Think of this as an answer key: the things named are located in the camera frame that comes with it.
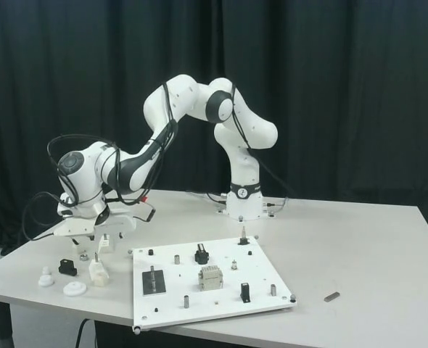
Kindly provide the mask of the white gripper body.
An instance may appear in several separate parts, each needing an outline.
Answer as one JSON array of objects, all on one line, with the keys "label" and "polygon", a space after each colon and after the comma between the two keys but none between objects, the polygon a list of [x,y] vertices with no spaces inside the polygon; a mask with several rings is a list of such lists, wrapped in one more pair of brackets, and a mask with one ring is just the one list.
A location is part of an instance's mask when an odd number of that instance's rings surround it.
[{"label": "white gripper body", "polygon": [[103,212],[94,225],[94,234],[128,233],[135,230],[136,219],[129,212]]}]

